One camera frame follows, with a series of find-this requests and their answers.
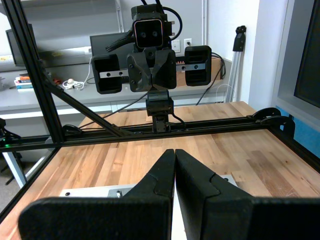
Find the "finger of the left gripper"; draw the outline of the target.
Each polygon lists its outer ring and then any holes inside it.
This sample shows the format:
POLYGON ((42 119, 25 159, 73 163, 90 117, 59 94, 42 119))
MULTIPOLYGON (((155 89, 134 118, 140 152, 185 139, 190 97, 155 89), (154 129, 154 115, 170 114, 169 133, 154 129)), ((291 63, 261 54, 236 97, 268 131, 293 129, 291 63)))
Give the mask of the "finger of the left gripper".
POLYGON ((144 52, 127 56, 128 77, 132 92, 148 92, 152 88, 152 74, 144 52))
POLYGON ((175 52, 171 49, 157 50, 151 74, 152 86, 155 89, 175 89, 177 87, 175 52))

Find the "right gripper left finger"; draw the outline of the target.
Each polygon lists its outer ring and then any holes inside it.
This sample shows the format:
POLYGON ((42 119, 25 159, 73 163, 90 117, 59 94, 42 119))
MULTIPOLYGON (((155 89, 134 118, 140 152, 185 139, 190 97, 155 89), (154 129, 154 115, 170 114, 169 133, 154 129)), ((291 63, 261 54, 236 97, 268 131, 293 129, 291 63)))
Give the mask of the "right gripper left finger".
POLYGON ((169 240, 175 151, 167 149, 121 198, 49 197, 19 215, 23 240, 169 240))

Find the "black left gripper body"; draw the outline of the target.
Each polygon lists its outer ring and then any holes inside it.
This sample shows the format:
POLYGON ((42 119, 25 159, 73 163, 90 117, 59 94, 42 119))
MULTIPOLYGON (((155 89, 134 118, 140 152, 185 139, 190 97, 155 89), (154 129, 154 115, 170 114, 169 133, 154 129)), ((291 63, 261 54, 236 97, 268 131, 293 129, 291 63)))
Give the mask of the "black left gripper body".
MULTIPOLYGON (((146 48, 146 61, 152 73, 155 65, 155 47, 146 48)), ((116 54, 95 56, 92 59, 92 71, 94 75, 96 89, 100 94, 115 94, 122 91, 123 83, 129 83, 128 55, 126 58, 126 68, 121 69, 119 59, 116 54)), ((185 83, 189 87, 206 86, 211 82, 212 72, 212 50, 207 45, 189 46, 184 52, 184 63, 178 64, 176 61, 176 73, 184 72, 185 83)), ((164 91, 172 89, 156 89, 153 86, 149 91, 164 91)))

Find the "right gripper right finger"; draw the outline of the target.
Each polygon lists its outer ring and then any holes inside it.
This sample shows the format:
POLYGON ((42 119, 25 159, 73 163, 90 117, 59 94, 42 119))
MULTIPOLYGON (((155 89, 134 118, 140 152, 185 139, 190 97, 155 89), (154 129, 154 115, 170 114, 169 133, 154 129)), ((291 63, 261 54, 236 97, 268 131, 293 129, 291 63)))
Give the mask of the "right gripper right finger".
POLYGON ((318 198, 255 197, 182 149, 176 189, 189 240, 317 240, 318 198))

